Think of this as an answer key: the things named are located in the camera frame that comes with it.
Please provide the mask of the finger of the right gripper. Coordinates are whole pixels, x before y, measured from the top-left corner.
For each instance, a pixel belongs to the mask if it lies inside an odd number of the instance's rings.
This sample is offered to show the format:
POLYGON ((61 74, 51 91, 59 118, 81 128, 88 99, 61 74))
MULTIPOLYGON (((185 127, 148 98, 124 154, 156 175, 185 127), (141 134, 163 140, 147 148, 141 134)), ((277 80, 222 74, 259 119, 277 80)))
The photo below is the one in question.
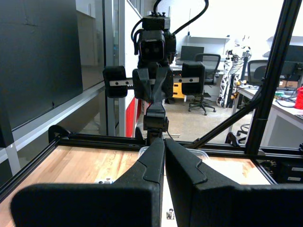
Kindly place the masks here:
POLYGON ((134 69, 132 72, 134 96, 146 102, 152 102, 151 83, 147 68, 134 69))
POLYGON ((173 96, 173 72, 170 67, 159 67, 156 71, 155 102, 173 96))

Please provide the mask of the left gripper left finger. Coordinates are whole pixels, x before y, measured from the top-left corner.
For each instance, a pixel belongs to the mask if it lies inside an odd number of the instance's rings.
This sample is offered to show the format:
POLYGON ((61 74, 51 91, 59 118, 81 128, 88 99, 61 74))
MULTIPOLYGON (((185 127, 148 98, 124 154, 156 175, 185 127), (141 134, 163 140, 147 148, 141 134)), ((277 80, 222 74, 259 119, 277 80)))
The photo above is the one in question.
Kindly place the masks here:
POLYGON ((23 188, 10 211, 17 227, 159 227, 165 144, 157 138, 112 184, 43 183, 23 188))

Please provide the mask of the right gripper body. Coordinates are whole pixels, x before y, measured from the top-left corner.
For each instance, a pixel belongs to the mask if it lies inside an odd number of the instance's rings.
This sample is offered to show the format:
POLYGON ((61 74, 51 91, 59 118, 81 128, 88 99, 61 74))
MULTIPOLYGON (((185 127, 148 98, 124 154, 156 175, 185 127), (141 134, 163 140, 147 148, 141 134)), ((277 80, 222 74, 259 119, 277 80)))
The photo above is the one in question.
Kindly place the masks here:
MULTIPOLYGON (((156 71, 159 67, 147 68, 152 89, 152 98, 155 98, 155 80, 156 71)), ((181 75, 175 75, 173 72, 174 83, 182 83, 181 89, 184 95, 201 94, 204 91, 205 66, 200 61, 184 63, 182 65, 181 75)), ((128 90, 133 90, 132 76, 126 76, 123 66, 106 67, 103 70, 106 93, 110 98, 123 98, 127 96, 128 90)))

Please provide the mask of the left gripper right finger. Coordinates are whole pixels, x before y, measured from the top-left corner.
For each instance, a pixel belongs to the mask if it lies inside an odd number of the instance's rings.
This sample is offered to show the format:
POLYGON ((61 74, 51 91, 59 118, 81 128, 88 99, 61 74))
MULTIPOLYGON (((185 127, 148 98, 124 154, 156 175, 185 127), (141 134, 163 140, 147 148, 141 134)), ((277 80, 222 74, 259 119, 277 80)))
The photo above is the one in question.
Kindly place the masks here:
POLYGON ((300 227, 300 184, 241 185, 177 142, 166 142, 166 176, 180 227, 300 227))

